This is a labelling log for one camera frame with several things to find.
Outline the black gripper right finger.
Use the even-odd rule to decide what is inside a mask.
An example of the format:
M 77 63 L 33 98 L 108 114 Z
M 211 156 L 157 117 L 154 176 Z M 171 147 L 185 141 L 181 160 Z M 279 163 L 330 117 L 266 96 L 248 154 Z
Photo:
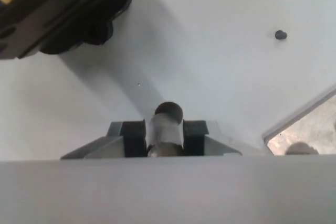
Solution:
M 186 156 L 242 155 L 242 153 L 209 135 L 206 121 L 183 121 L 183 149 Z

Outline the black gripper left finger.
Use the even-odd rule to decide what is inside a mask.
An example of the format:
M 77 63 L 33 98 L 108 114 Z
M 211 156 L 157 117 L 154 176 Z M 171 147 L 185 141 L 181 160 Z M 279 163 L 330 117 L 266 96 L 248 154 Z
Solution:
M 105 136 L 100 137 L 61 159 L 103 159 L 146 157 L 145 121 L 112 122 Z

